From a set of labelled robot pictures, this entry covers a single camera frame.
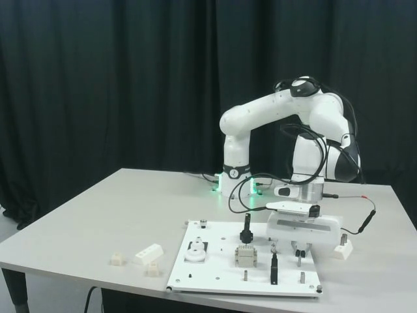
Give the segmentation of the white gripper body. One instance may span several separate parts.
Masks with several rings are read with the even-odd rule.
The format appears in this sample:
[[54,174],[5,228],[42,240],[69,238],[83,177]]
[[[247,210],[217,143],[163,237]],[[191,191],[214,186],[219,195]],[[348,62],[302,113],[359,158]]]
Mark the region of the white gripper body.
[[313,245],[339,245],[340,218],[320,216],[304,222],[277,219],[270,216],[266,223],[266,235],[281,241],[296,241]]

